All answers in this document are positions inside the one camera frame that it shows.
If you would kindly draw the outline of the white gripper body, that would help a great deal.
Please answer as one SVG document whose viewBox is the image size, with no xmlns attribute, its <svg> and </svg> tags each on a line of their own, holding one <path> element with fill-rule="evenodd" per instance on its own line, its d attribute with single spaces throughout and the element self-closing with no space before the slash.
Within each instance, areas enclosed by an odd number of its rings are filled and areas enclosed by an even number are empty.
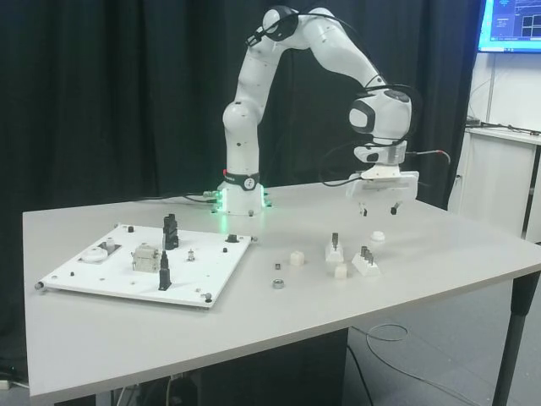
<svg viewBox="0 0 541 406">
<path fill-rule="evenodd" d="M 357 201 L 406 201 L 418 195 L 418 172 L 406 171 L 392 178 L 355 180 L 346 189 L 346 197 Z"/>
</svg>

